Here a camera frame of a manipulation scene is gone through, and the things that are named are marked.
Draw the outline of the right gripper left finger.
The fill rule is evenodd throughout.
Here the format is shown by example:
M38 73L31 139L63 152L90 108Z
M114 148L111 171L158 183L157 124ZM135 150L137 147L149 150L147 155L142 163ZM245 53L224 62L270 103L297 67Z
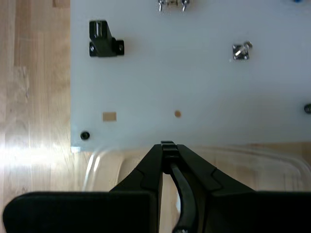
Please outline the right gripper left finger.
M109 192L30 192L3 211L8 233L156 233L162 147L154 145Z

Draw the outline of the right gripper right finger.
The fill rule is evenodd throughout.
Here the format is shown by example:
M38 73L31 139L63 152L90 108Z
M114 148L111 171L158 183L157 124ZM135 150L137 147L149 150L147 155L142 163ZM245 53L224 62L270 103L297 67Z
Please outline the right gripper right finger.
M177 145L178 233L309 233L310 192L255 191Z

